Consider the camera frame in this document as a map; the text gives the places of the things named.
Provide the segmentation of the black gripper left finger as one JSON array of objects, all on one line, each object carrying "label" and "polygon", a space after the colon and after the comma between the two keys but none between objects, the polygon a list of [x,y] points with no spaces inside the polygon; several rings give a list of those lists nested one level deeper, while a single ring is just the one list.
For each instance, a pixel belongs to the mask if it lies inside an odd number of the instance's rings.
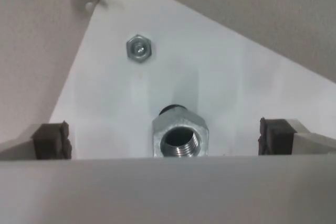
[{"label": "black gripper left finger", "polygon": [[1,160],[72,159],[66,121],[32,124],[15,139],[1,143]]}]

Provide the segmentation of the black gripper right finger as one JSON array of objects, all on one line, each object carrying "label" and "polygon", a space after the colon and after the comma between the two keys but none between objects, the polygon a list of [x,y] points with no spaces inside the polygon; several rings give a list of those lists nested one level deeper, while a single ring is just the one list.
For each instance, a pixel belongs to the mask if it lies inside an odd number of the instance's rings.
[{"label": "black gripper right finger", "polygon": [[297,119],[260,119],[258,155],[335,154],[335,139],[310,132]]}]

